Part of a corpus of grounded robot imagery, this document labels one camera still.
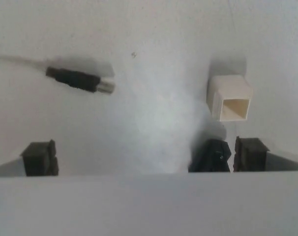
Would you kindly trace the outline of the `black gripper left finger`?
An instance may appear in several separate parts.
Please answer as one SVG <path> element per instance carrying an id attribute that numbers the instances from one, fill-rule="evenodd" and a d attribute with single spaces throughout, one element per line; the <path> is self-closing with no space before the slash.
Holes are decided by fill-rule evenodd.
<path id="1" fill-rule="evenodd" d="M 0 165 L 0 177 L 46 177 L 58 176 L 56 142 L 31 142 L 12 161 Z"/>

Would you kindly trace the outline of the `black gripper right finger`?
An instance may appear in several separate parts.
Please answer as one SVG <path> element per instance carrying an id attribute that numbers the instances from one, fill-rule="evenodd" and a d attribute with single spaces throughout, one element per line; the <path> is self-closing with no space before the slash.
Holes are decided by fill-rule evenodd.
<path id="1" fill-rule="evenodd" d="M 234 172 L 284 171 L 298 171 L 298 155 L 269 149 L 259 138 L 236 138 Z"/>

